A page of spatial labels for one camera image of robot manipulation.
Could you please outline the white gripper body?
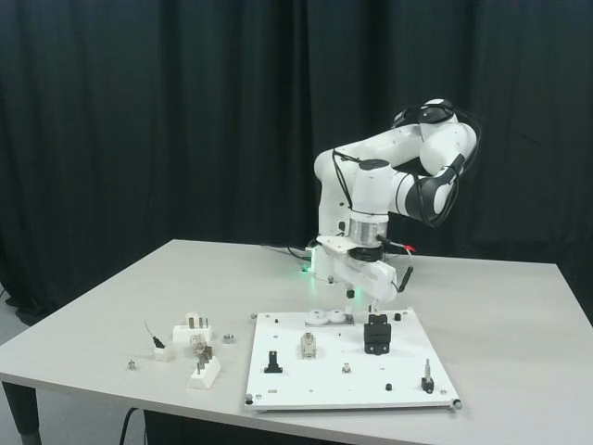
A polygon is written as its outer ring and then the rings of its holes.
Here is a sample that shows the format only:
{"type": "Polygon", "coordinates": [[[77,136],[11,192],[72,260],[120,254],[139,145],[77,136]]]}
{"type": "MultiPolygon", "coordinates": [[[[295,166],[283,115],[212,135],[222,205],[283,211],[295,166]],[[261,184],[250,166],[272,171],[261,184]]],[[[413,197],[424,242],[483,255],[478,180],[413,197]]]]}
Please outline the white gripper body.
{"type": "Polygon", "coordinates": [[[334,272],[348,287],[359,288],[375,301],[390,302],[397,296],[396,269],[383,261],[334,259],[334,272]]]}

